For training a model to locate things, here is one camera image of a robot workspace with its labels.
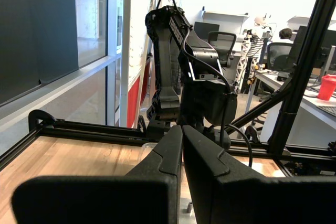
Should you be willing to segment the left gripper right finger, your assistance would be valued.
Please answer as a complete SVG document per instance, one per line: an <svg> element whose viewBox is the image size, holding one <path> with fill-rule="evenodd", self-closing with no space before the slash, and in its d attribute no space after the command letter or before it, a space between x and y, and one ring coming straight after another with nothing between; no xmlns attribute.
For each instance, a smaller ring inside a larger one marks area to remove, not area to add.
<svg viewBox="0 0 336 224"><path fill-rule="evenodd" d="M266 177L191 126L183 158L197 223L335 223L334 177Z"/></svg>

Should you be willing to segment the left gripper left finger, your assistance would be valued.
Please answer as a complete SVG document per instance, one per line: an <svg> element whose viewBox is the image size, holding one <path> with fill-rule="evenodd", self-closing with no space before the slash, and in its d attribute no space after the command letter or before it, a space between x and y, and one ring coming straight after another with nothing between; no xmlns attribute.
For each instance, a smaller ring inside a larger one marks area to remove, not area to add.
<svg viewBox="0 0 336 224"><path fill-rule="evenodd" d="M183 132L172 127L123 176L39 176L12 195L18 223L178 223Z"/></svg>

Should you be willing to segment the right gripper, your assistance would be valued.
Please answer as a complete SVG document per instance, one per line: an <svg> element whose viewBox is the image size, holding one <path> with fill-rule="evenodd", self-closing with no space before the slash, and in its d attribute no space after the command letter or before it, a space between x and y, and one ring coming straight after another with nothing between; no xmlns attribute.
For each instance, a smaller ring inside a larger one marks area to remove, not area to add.
<svg viewBox="0 0 336 224"><path fill-rule="evenodd" d="M213 126L230 124L236 115L237 93L221 81L187 81L180 103L180 124L197 130L204 120Z"/></svg>

